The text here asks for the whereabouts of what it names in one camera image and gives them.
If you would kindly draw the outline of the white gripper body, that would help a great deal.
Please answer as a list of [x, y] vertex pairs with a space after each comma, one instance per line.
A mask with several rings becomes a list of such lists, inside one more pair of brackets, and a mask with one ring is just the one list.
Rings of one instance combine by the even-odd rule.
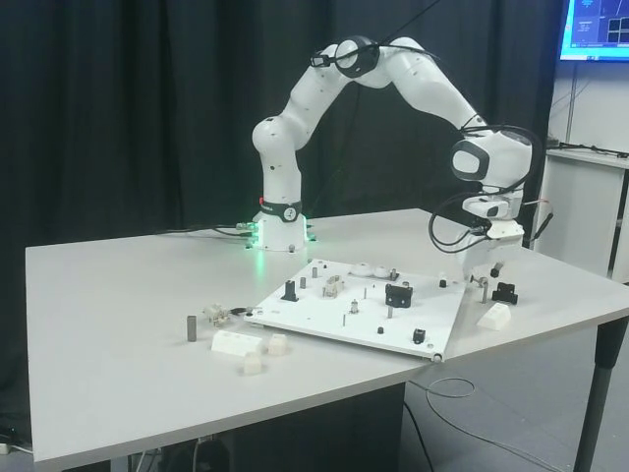
[[469, 281], [480, 266], [492, 266], [506, 259], [507, 245], [482, 236], [468, 236], [460, 245], [459, 265]]

